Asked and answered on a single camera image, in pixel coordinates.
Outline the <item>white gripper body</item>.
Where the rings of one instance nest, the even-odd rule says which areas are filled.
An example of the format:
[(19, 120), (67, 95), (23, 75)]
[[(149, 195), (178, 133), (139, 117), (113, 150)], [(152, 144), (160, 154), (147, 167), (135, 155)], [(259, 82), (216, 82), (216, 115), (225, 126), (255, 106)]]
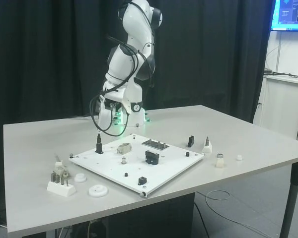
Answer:
[(98, 126), (103, 130), (107, 131), (112, 123), (112, 111), (109, 109), (100, 109), (98, 115)]

